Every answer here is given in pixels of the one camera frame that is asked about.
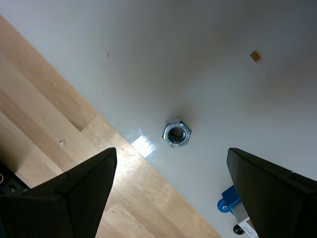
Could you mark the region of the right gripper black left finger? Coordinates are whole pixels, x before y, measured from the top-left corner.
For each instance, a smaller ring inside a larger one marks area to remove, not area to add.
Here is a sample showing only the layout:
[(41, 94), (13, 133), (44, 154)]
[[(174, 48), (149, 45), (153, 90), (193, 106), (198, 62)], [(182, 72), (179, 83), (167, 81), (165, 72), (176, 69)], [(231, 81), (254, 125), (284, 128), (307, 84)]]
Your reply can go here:
[(115, 148), (107, 148), (34, 188), (0, 166), (2, 238), (94, 238), (113, 186)]

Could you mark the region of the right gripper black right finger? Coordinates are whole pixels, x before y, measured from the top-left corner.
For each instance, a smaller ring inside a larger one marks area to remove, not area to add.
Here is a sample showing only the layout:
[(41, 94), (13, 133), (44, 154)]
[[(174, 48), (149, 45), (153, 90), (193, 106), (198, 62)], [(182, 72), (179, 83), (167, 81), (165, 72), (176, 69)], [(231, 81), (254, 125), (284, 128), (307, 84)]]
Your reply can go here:
[(317, 182), (238, 148), (227, 167), (261, 238), (317, 236)]

